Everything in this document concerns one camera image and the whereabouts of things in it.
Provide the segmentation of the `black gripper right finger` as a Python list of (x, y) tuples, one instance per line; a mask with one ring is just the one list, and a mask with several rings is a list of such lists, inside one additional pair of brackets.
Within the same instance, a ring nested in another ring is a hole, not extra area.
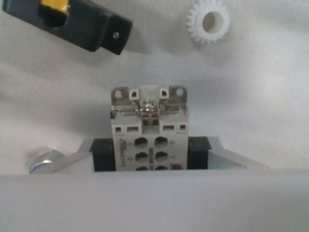
[(245, 169), (242, 157), (223, 147), (218, 137), (189, 137), (188, 169), (189, 170), (228, 170)]

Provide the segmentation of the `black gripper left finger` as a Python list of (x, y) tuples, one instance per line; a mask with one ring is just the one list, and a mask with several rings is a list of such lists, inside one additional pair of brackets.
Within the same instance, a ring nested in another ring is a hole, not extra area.
[(67, 166), (58, 173), (94, 173), (114, 171), (112, 138), (85, 139), (71, 157)]

